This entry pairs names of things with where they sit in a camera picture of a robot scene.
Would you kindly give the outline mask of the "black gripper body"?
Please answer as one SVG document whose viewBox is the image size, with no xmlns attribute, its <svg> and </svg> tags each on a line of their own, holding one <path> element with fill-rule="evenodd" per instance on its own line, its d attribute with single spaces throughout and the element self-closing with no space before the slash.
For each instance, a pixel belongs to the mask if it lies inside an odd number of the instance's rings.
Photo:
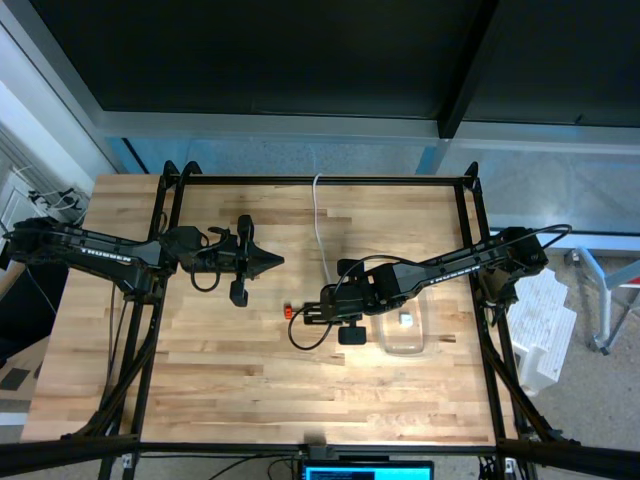
<svg viewBox="0 0 640 480">
<path fill-rule="evenodd" d="M 199 292 L 208 293 L 215 290 L 222 274 L 234 274 L 235 279 L 230 284 L 230 300 L 235 306 L 248 304 L 248 292 L 245 280 L 249 276 L 249 246 L 254 237 L 254 224 L 249 215 L 238 218 L 237 233 L 232 234 L 229 229 L 209 227 L 210 233 L 219 236 L 216 243 L 207 243 L 194 256 L 192 264 L 192 286 Z M 196 281 L 197 273 L 211 273 L 216 277 L 210 287 L 201 287 Z"/>
<path fill-rule="evenodd" d="M 320 318 L 330 327 L 338 327 L 340 345 L 365 345 L 367 330 L 358 322 L 373 299 L 373 288 L 365 275 L 364 260 L 338 261 L 339 279 L 320 293 Z"/>
</svg>

